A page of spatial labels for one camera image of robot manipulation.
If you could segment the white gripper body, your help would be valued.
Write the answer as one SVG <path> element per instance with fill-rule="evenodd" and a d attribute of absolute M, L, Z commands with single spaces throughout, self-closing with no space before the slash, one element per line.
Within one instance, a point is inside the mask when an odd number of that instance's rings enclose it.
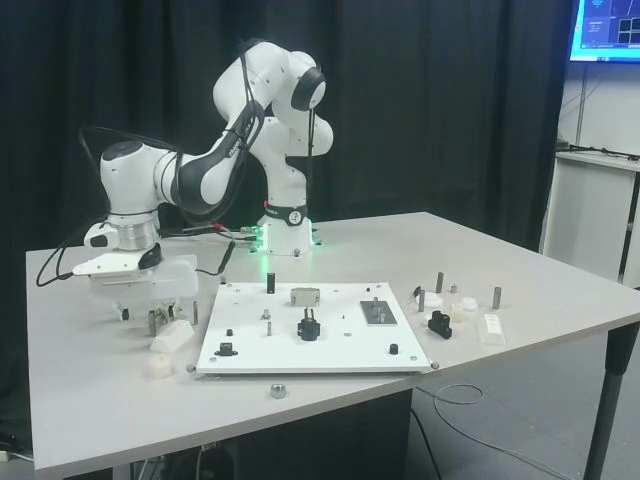
<path fill-rule="evenodd" d="M 138 268 L 141 254 L 106 253 L 88 262 L 90 292 L 112 303 L 142 303 L 196 296 L 197 257 L 168 256 L 153 267 Z"/>

